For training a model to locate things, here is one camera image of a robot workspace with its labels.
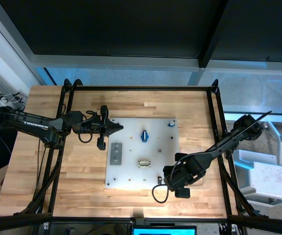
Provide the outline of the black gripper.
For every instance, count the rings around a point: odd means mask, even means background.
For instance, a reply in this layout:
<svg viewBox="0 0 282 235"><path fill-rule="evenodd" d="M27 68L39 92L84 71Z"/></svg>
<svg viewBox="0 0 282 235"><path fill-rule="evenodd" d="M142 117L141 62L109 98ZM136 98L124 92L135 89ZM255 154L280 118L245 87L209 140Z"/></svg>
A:
<svg viewBox="0 0 282 235"><path fill-rule="evenodd" d="M91 117L81 123L81 133L90 134L90 139L87 141L81 140L81 142L89 143L93 138L93 134L99 134L97 148L105 150L106 143L104 142L104 137L123 130L123 126L108 119L108 108L106 105L101 106L100 115L92 110L86 111L86 114L91 115Z"/></svg>
<svg viewBox="0 0 282 235"><path fill-rule="evenodd" d="M168 174L164 176L164 183L174 183L175 197L177 198L190 198L190 189L186 186L192 183L195 175L193 156L193 154L176 153L177 165L166 165L164 167L164 173Z"/></svg>

